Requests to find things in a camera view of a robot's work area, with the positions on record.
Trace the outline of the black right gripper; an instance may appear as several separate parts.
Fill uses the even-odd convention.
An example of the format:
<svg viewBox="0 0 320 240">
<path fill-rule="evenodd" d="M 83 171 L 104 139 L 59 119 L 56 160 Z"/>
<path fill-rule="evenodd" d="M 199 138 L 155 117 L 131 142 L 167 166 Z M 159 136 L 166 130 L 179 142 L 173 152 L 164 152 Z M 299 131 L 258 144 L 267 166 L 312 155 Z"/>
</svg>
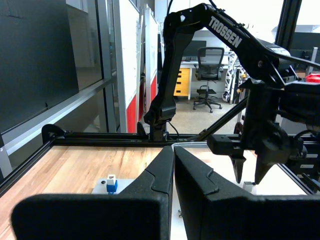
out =
<svg viewBox="0 0 320 240">
<path fill-rule="evenodd" d="M 237 183 L 241 182 L 246 161 L 244 151 L 254 150 L 257 154 L 254 182 L 260 184 L 273 165 L 288 161 L 290 138 L 275 123 L 279 104 L 276 91 L 263 81 L 252 79 L 240 87 L 248 90 L 248 96 L 239 143 L 225 135 L 212 134 L 207 145 L 213 154 L 230 157 Z"/>
</svg>

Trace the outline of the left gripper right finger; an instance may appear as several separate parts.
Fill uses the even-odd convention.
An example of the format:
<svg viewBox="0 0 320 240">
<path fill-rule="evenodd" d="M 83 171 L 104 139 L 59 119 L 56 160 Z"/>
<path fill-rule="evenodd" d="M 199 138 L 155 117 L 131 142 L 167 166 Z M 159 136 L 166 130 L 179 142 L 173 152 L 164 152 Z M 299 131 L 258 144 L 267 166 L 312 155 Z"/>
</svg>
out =
<svg viewBox="0 0 320 240">
<path fill-rule="evenodd" d="M 315 195 L 254 195 L 189 151 L 174 149 L 174 178 L 190 240 L 317 240 Z"/>
</svg>

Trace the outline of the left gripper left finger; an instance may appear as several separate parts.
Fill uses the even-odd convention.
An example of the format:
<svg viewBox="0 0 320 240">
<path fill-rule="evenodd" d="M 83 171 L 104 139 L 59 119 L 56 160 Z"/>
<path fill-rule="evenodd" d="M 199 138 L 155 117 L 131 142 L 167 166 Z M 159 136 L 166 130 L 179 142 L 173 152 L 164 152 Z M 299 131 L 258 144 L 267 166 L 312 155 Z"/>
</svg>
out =
<svg viewBox="0 0 320 240">
<path fill-rule="evenodd" d="M 11 213 L 19 240 L 168 240 L 174 154 L 164 147 L 118 194 L 38 194 Z"/>
</svg>

